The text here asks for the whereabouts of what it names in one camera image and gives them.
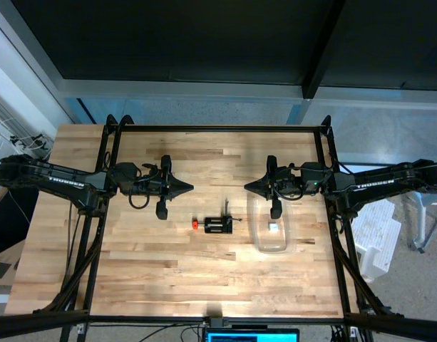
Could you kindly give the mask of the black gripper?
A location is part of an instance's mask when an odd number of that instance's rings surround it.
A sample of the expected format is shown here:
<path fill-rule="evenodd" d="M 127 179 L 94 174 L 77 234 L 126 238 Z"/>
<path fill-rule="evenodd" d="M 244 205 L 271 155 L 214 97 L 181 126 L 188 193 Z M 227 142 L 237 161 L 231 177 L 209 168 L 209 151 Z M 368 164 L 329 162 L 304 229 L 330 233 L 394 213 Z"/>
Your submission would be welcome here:
<path fill-rule="evenodd" d="M 295 176 L 292 174 L 294 165 L 279 167 L 274 155 L 267 157 L 267 171 L 258 180 L 251 181 L 244 189 L 266 200 L 272 201 L 270 216 L 279 219 L 282 216 L 282 200 L 295 201 Z"/>
<path fill-rule="evenodd" d="M 143 167 L 149 169 L 149 173 L 146 175 L 147 180 L 143 182 L 145 195 L 159 197 L 155 213 L 158 219 L 166 220 L 168 218 L 166 201 L 168 199 L 172 201 L 180 195 L 191 192 L 194 187 L 174 176 L 171 172 L 172 162 L 169 155 L 161 157 L 160 167 L 149 163 L 143 164 Z"/>

